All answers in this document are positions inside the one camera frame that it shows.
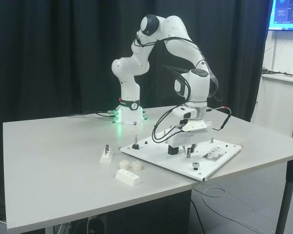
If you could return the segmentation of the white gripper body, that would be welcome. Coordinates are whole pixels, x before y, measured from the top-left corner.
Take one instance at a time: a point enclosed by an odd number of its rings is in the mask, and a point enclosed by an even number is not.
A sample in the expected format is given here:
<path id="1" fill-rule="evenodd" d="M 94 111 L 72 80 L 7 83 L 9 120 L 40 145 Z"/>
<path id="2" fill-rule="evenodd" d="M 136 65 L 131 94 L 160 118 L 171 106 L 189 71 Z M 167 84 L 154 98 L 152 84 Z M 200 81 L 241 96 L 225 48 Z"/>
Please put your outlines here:
<path id="1" fill-rule="evenodd" d="M 172 147 L 189 146 L 209 141 L 212 138 L 212 123 L 187 123 L 182 127 L 182 132 L 169 139 Z"/>

